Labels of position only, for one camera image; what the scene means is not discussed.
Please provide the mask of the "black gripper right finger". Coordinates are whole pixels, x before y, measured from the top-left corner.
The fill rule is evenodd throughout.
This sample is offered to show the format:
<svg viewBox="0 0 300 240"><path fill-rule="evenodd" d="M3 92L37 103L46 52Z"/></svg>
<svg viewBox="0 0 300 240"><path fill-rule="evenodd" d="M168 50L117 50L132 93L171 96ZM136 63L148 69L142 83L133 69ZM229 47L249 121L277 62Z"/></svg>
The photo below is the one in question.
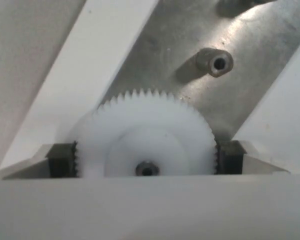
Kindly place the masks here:
<svg viewBox="0 0 300 240"><path fill-rule="evenodd" d="M292 172L290 167L258 151L249 141L227 140L217 143L218 175L273 175Z"/></svg>

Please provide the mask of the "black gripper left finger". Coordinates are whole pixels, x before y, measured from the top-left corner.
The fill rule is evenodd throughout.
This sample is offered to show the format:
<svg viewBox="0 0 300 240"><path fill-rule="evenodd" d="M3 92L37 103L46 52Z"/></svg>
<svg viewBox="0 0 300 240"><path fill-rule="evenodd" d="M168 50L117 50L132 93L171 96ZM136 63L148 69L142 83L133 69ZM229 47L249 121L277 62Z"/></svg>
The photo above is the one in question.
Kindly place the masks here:
<svg viewBox="0 0 300 240"><path fill-rule="evenodd" d="M1 170L2 180L77 178L76 142L44 144L31 157Z"/></svg>

